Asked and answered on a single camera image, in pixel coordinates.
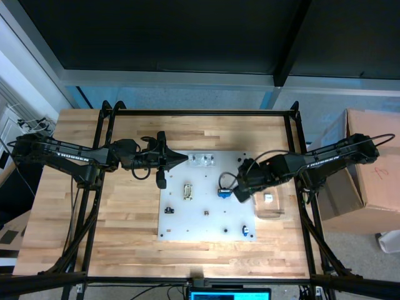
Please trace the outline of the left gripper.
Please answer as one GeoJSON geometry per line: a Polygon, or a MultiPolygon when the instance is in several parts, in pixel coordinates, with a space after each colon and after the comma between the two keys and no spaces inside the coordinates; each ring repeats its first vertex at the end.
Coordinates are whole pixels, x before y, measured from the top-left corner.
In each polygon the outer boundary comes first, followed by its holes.
{"type": "MultiPolygon", "coordinates": [[[[165,178],[165,170],[167,168],[168,154],[167,154],[166,135],[164,131],[157,133],[157,148],[156,148],[156,185],[159,189],[166,189],[167,182],[165,178]]],[[[171,168],[186,162],[188,156],[180,152],[171,151],[171,168]]]]}

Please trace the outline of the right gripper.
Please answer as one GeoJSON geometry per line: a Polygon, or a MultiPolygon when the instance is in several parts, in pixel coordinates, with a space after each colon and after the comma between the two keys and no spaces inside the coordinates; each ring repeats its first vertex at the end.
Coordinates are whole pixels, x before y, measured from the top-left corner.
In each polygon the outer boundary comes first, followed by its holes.
{"type": "Polygon", "coordinates": [[[250,197],[261,191],[261,170],[254,159],[245,159],[238,167],[237,186],[234,195],[240,203],[245,203],[250,197]]]}

